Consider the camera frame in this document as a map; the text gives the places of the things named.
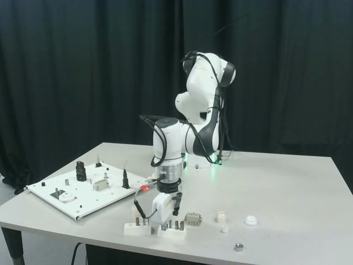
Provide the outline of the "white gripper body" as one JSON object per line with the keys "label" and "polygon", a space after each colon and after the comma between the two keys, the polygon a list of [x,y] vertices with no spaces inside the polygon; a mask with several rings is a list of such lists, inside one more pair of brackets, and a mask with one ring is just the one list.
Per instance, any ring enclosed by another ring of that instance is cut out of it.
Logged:
{"label": "white gripper body", "polygon": [[174,210],[174,200],[172,194],[159,193],[152,202],[152,211],[156,212],[152,216],[154,222],[166,222]]}

